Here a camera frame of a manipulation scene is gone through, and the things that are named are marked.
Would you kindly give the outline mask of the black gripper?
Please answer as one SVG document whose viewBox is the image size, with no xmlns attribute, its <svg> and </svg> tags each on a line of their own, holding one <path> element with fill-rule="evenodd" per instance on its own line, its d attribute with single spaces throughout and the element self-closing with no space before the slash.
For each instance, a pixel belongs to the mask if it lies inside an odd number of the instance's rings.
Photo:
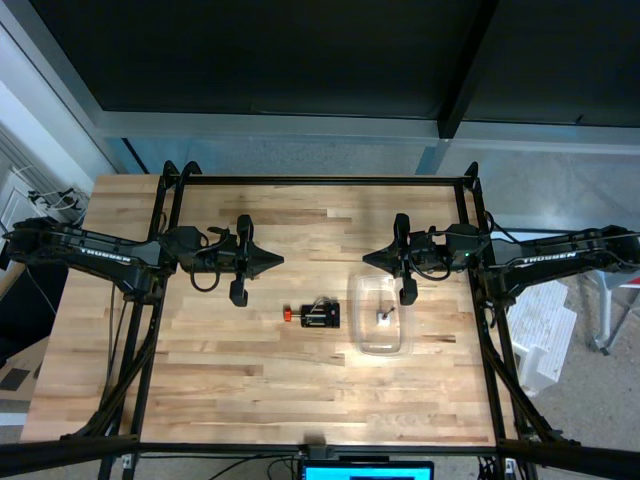
<svg viewBox="0 0 640 480">
<path fill-rule="evenodd" d="M 197 251 L 197 272 L 213 273 L 215 280 L 210 287 L 197 286 L 197 290 L 209 293 L 217 288 L 222 274 L 233 274 L 235 279 L 230 284 L 229 298 L 235 306 L 246 306 L 248 292 L 245 289 L 245 280 L 249 276 L 256 277 L 283 264 L 284 258 L 252 244 L 251 257 L 256 261 L 249 265 L 249 247 L 254 232 L 249 215 L 238 217 L 235 234 L 231 234 L 229 229 L 218 227 L 210 227 L 209 231 L 217 233 L 219 239 L 216 243 Z"/>
<path fill-rule="evenodd" d="M 400 304 L 413 305 L 418 297 L 418 286 L 412 275 L 430 281 L 444 280 L 445 276 L 433 275 L 434 272 L 445 272 L 444 257 L 427 232 L 410 232 L 406 214 L 396 215 L 393 232 L 394 243 L 368 253 L 362 259 L 365 264 L 399 278 L 402 281 Z"/>
</svg>

